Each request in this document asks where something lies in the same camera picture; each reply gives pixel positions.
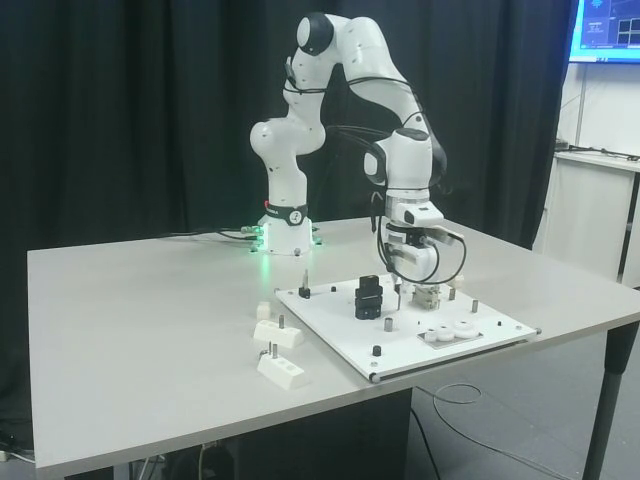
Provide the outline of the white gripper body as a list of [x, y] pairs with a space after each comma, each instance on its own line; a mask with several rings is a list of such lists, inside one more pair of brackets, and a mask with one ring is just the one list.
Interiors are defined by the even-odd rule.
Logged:
[[385, 244], [388, 270], [407, 281], [431, 280], [439, 268], [439, 250], [432, 245]]

